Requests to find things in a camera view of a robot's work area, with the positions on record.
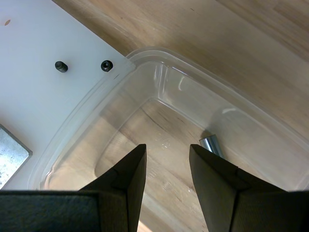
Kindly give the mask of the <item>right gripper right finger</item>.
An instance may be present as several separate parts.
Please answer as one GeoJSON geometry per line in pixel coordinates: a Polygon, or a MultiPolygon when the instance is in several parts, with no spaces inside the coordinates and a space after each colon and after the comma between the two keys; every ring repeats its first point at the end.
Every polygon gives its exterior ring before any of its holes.
{"type": "Polygon", "coordinates": [[[210,232],[288,232],[284,190],[192,144],[194,187],[210,232]]]}

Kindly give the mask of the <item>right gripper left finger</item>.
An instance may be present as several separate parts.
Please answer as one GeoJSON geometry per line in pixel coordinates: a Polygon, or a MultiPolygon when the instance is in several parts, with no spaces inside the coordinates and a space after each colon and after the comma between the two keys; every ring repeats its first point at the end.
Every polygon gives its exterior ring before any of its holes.
{"type": "Polygon", "coordinates": [[[100,230],[136,232],[146,181],[146,145],[140,144],[81,191],[98,193],[100,230]]]}

